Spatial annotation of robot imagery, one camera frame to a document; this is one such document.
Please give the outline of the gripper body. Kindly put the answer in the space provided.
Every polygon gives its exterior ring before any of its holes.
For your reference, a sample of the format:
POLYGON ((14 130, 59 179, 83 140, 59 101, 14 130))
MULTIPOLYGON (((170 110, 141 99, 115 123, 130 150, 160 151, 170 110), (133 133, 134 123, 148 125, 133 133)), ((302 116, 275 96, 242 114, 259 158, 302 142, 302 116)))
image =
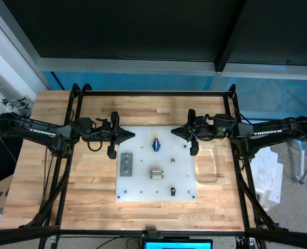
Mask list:
POLYGON ((100 142, 109 142, 110 145, 107 147, 107 155, 109 159, 116 159, 117 152, 115 150, 115 146, 117 145, 117 135, 119 128, 119 114, 118 112, 112 112, 110 121, 107 119, 103 119, 102 128, 100 130, 100 142))
POLYGON ((199 152, 198 141, 209 142, 214 139, 215 131, 213 126, 208 124, 208 115, 196 116, 194 109, 188 112, 188 131, 190 133, 190 155, 196 156, 199 152))

